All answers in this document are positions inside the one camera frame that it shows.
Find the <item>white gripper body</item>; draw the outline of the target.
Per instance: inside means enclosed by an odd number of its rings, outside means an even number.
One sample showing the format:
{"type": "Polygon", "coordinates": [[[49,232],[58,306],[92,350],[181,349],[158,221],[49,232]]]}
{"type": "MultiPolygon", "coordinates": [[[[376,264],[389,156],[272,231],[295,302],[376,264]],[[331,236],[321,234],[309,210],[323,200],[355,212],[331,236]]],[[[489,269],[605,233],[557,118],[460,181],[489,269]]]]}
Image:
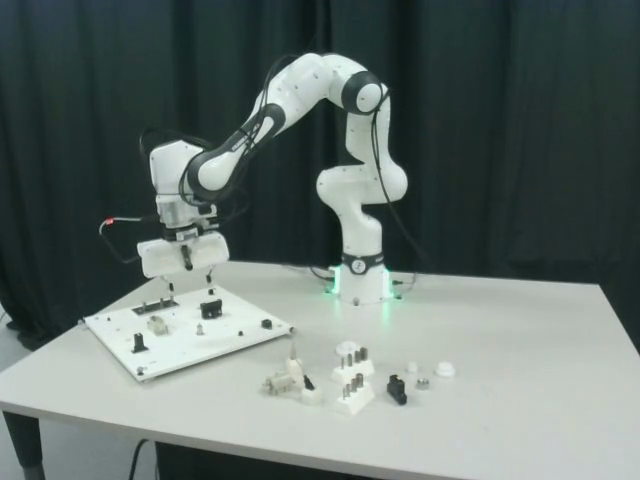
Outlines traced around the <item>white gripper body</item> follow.
{"type": "Polygon", "coordinates": [[[145,277],[160,277],[211,268],[229,260],[229,249],[222,235],[204,235],[184,242],[164,239],[137,244],[145,277]]]}

